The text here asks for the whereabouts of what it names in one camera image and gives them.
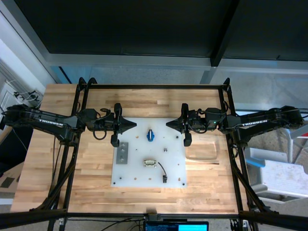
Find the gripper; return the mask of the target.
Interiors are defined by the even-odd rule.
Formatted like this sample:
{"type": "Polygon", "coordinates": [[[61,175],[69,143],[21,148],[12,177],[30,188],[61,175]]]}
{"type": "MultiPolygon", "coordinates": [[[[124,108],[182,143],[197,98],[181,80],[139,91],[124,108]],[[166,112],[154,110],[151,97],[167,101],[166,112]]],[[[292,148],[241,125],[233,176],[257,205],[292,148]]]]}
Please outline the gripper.
{"type": "Polygon", "coordinates": [[[199,116],[199,112],[196,110],[189,110],[188,104],[186,103],[183,103],[181,106],[181,116],[167,122],[166,126],[181,134],[184,133],[184,146],[190,146],[192,143],[191,131],[197,134],[205,133],[205,123],[199,116]]]}
{"type": "Polygon", "coordinates": [[[118,133],[123,134],[129,129],[137,126],[135,122],[125,119],[122,115],[122,107],[120,103],[114,105],[114,112],[111,113],[105,119],[106,131],[112,131],[111,135],[111,145],[113,147],[119,146],[118,133]]]}

